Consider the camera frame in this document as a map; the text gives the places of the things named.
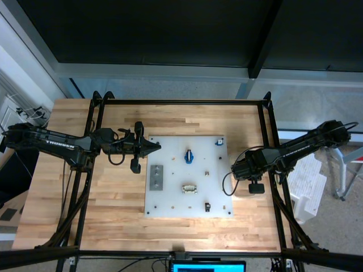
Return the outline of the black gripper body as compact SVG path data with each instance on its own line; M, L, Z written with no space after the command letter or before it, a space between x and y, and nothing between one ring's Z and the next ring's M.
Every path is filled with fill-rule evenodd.
M112 165L121 165L126 155L133 155L133 159L130 161L130 169L133 173L140 174L141 165L139 164L139 158L145 157L145 147L143 146L144 126L141 121L137 121L134 125L134 133L125 129L119 129L119 131L124 132L125 135L123 138L110 144L109 162ZM115 163L112 161L111 155L122 155L122 160Z
M248 174L246 174L246 180L250 181L248 185L248 190L250 194L264 194L264 184L259 183L262 180L263 174L266 170L264 168L259 168L253 163L247 163Z

